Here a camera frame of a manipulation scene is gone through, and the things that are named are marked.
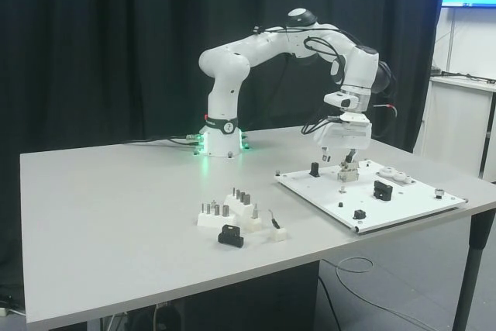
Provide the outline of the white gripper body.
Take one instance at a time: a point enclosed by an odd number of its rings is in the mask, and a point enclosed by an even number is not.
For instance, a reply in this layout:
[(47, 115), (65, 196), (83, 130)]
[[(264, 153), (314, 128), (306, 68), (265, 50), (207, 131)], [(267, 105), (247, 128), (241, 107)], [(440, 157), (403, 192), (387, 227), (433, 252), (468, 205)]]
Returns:
[(372, 124), (330, 123), (315, 131), (313, 140), (329, 149), (365, 150), (370, 145)]

